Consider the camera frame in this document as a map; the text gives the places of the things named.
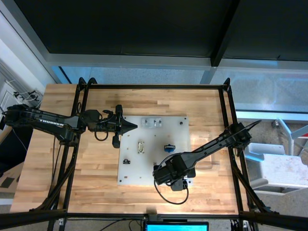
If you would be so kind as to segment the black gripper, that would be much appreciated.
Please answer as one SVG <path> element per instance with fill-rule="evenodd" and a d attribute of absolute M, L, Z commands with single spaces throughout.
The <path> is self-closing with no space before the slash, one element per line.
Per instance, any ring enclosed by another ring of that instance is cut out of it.
<path fill-rule="evenodd" d="M 122 130 L 122 135 L 137 129 L 138 126 L 134 123 L 131 123 L 126 120 L 126 117 L 123 117 L 123 108 L 122 105 L 117 105 L 115 108 L 115 113 L 112 111 L 104 110 L 104 113 L 108 114 L 107 118 L 102 119 L 98 123 L 98 132 L 105 132 L 106 136 L 104 139 L 99 139 L 98 141 L 105 141 L 108 139 L 109 132 L 113 132 L 114 136 L 112 138 L 113 147 L 120 147 L 119 135 Z"/>
<path fill-rule="evenodd" d="M 195 168 L 186 171 L 169 170 L 167 167 L 162 167 L 154 171 L 154 180 L 158 185 L 166 184 L 174 186 L 184 184 L 185 177 L 194 178 L 196 176 Z"/>

